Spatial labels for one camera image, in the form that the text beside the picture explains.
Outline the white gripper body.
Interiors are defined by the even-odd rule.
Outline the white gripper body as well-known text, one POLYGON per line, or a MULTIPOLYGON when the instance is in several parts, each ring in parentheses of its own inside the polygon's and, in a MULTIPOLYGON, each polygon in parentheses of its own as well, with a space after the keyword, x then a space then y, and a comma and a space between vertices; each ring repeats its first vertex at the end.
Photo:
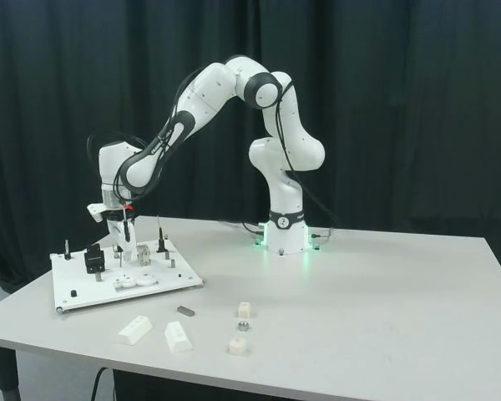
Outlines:
POLYGON ((111 221, 107 220, 109 235, 113 242, 114 252, 123 256, 135 255, 135 227, 134 220, 111 221))

